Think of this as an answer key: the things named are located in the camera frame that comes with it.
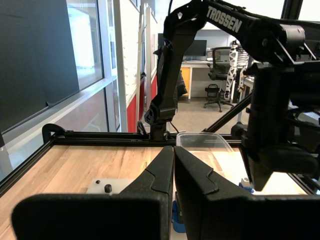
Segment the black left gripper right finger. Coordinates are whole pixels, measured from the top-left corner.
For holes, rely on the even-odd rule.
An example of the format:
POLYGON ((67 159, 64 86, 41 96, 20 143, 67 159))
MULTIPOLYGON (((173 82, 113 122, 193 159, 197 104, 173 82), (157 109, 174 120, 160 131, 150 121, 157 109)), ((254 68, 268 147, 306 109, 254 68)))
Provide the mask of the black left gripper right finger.
POLYGON ((176 146, 174 179, 190 240, 317 240, 315 195, 254 195, 176 146))

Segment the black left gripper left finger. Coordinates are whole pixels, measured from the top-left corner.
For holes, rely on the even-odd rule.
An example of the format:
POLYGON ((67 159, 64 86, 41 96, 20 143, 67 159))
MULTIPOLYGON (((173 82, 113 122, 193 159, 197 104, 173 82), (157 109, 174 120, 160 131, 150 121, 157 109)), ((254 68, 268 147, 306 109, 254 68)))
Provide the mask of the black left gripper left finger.
POLYGON ((165 146, 118 194, 36 194, 11 214, 19 240, 168 240, 174 150, 165 146))

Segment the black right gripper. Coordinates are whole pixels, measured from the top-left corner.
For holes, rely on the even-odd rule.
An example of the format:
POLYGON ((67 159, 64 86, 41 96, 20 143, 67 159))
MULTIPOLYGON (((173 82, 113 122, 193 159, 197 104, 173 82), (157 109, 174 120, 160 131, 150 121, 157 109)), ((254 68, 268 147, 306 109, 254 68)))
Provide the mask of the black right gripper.
POLYGON ((251 66, 255 77, 241 156, 252 187, 261 192, 274 172, 317 175, 320 128, 299 115, 320 108, 320 66, 251 66))

